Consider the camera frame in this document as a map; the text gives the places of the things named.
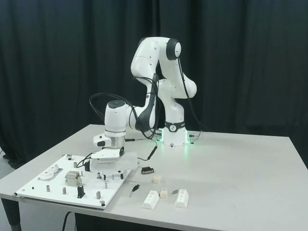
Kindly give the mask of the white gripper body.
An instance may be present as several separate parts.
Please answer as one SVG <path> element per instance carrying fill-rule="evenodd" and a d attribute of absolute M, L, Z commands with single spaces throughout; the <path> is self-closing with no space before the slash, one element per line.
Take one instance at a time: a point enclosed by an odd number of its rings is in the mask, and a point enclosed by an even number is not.
<path fill-rule="evenodd" d="M 124 154 L 123 156 L 110 159 L 92 159 L 90 169 L 95 170 L 135 170 L 138 166 L 136 154 Z"/>

